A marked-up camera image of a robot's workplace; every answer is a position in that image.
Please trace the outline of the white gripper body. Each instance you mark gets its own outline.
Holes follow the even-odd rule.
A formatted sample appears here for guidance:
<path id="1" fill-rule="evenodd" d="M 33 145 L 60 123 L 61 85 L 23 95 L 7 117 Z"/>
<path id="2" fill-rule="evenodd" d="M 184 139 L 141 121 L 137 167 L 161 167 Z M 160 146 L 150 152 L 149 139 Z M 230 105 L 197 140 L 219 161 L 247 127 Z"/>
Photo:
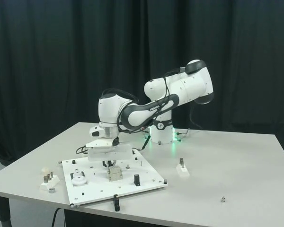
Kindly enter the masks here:
<path id="1" fill-rule="evenodd" d="M 88 153 L 88 160 L 94 161 L 115 161 L 130 159 L 132 155 L 131 145 L 117 145 L 110 148 L 91 148 Z"/>

